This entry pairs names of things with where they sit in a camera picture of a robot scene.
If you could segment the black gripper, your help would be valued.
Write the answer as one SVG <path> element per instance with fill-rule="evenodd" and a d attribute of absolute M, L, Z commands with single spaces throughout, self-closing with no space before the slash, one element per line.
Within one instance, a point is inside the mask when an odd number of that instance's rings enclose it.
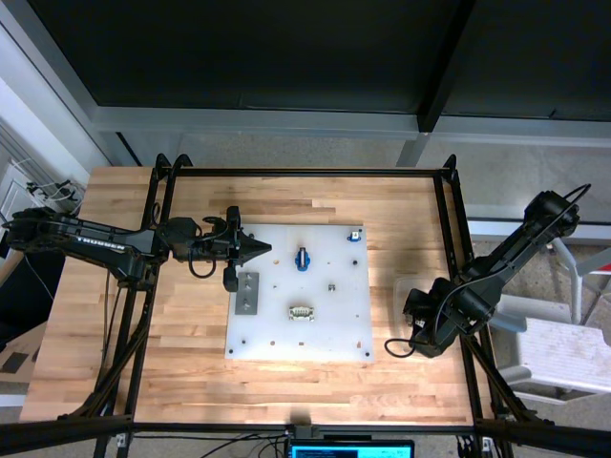
<path fill-rule="evenodd" d="M 212 242 L 211 253 L 215 261 L 226 262 L 222 273 L 223 287 L 228 292 L 237 292 L 239 280 L 236 268 L 270 252 L 272 245 L 242 232 L 237 206 L 227 208 L 225 222 L 224 232 Z"/>
<path fill-rule="evenodd" d="M 411 348 L 427 358 L 434 358 L 443 352 L 436 331 L 442 321 L 449 292 L 449 281 L 435 281 L 429 291 L 413 288 L 406 299 L 403 313 L 411 323 Z"/>

